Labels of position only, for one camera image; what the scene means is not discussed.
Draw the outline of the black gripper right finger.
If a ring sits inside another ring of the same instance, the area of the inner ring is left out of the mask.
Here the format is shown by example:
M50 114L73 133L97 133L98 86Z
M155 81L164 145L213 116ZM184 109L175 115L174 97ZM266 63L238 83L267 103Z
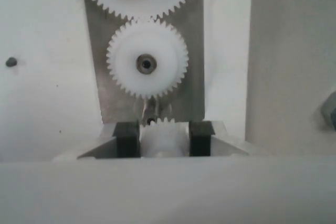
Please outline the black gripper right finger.
M243 142L227 133L222 121L190 121L189 156L248 156Z

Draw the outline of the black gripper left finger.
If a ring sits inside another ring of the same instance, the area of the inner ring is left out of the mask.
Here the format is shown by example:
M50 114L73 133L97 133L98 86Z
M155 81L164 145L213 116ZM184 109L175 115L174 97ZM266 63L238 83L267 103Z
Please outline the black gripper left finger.
M115 159L140 157L138 121L105 124L99 137L80 151L78 158Z

